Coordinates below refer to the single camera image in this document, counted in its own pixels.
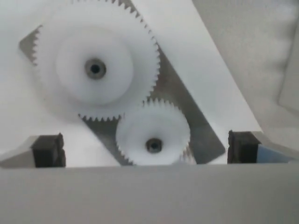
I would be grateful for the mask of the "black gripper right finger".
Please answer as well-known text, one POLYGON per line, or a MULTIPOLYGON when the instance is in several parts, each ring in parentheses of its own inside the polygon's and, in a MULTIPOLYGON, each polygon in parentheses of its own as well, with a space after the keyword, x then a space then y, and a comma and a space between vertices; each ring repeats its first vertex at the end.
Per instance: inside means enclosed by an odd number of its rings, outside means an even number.
POLYGON ((262 132, 230 130, 228 164, 298 163, 299 152, 272 142, 262 132))

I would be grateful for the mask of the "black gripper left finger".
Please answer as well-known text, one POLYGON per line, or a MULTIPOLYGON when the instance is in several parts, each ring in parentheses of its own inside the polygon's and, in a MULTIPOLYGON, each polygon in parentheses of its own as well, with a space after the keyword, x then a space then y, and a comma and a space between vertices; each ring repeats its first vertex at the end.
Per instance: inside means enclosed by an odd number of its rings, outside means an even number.
POLYGON ((0 155, 1 168, 65 168, 64 138, 56 135, 29 136, 17 148, 0 155))

